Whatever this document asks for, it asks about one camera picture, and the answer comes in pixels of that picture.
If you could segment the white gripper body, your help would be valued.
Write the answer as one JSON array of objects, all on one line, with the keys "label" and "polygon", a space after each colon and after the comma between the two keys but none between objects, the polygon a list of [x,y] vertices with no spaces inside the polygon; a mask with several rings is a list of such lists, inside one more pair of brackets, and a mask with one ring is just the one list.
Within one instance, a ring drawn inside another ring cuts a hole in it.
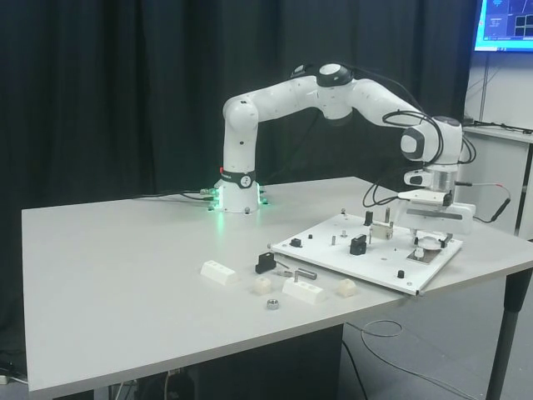
[{"label": "white gripper body", "polygon": [[443,208],[402,202],[400,226],[427,232],[469,234],[475,213],[476,206],[469,203],[454,202]]}]

